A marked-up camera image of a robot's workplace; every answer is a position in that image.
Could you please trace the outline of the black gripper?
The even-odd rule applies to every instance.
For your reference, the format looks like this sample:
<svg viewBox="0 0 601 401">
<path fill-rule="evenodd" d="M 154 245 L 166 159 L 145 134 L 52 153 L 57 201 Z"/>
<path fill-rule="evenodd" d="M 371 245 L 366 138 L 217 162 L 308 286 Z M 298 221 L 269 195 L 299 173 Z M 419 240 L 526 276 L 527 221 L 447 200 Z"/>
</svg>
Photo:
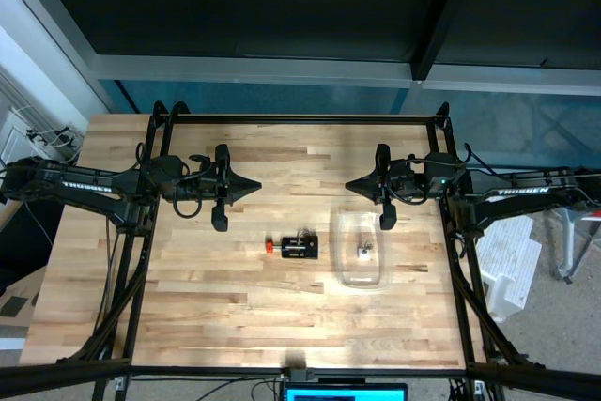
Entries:
<svg viewBox="0 0 601 401">
<path fill-rule="evenodd" d="M 242 186 L 229 190 L 229 185 Z M 261 189 L 261 183 L 247 177 L 240 176 L 230 169 L 230 153 L 225 144 L 215 148 L 215 162 L 208 170 L 208 178 L 203 184 L 203 200 L 215 202 L 211 210 L 211 224 L 218 232 L 228 230 L 228 218 L 225 206 L 233 206 L 243 197 Z"/>
<path fill-rule="evenodd" d="M 375 204 L 376 192 L 373 189 L 353 186 L 375 183 L 376 174 L 377 201 L 382 205 L 379 224 L 383 231 L 390 231 L 397 221 L 397 212 L 393 200 L 408 204 L 416 198 L 415 173 L 406 160 L 392 160 L 388 145 L 378 144 L 376 170 L 347 182 L 346 189 Z"/>
</svg>

